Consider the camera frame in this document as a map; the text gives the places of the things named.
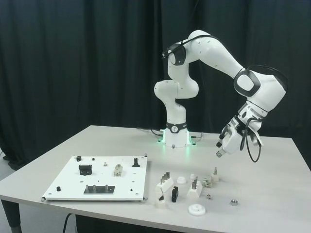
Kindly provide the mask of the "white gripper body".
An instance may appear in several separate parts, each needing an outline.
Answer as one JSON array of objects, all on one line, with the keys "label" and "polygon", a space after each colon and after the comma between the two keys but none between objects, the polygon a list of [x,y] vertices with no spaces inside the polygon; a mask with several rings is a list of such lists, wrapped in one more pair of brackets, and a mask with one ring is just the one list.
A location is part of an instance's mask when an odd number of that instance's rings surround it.
[{"label": "white gripper body", "polygon": [[240,126],[232,126],[226,124],[220,134],[220,140],[222,140],[222,147],[220,150],[224,150],[225,154],[234,154],[240,149],[242,142],[242,130]]}]

